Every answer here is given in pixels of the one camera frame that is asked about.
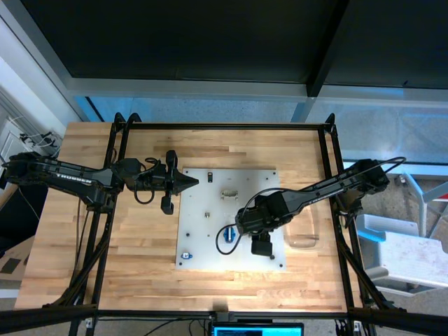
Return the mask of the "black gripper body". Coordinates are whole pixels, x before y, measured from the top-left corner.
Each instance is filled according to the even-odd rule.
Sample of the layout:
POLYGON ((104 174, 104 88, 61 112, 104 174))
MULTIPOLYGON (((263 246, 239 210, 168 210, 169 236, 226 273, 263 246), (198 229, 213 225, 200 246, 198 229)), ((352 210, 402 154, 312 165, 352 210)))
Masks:
POLYGON ((251 237, 253 255, 273 255, 270 233, 279 227, 280 209, 275 201, 257 201, 255 206, 237 212, 237 230, 241 236, 251 237))
POLYGON ((165 163, 160 163, 153 173, 152 188, 155 192, 163 192, 160 208, 164 214, 173 214, 174 173, 177 170, 178 157, 174 150, 168 150, 165 163))

